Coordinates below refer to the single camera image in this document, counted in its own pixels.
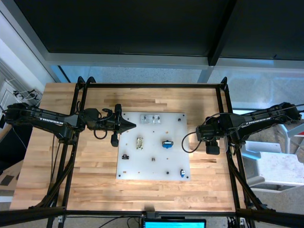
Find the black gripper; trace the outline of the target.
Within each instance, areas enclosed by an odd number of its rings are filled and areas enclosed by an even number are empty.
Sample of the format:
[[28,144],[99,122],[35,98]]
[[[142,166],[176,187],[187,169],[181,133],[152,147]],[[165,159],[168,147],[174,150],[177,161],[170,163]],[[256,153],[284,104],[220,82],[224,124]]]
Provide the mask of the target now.
[[107,116],[104,118],[102,126],[105,131],[113,132],[111,136],[111,145],[113,147],[118,147],[119,130],[120,130],[120,134],[123,134],[128,130],[136,128],[136,124],[124,119],[124,117],[122,116],[121,104],[116,104],[114,107],[114,111],[107,110]]
[[218,117],[207,117],[202,125],[196,127],[195,133],[197,140],[205,143],[206,154],[220,154],[217,140],[226,137],[225,129],[220,123],[220,115]]

